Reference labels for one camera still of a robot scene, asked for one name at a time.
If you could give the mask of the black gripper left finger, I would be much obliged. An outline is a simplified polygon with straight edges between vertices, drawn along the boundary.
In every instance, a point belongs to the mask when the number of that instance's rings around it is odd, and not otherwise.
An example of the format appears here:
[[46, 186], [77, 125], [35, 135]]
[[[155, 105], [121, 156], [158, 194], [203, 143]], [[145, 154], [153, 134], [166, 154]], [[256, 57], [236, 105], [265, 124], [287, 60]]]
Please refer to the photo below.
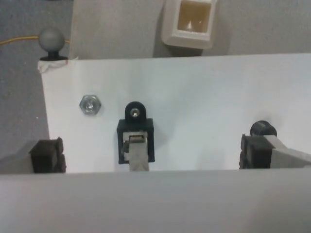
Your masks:
[[0, 160], [1, 174], [66, 173], [63, 139], [42, 139], [26, 143], [15, 154]]

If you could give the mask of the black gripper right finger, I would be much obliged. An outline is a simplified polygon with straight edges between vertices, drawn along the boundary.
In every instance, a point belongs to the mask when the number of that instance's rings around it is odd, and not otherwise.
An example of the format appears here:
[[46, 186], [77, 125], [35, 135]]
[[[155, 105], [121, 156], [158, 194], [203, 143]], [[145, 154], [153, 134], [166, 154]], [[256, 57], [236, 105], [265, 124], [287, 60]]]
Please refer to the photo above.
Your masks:
[[242, 135], [239, 169], [310, 166], [310, 154], [286, 147], [275, 135]]

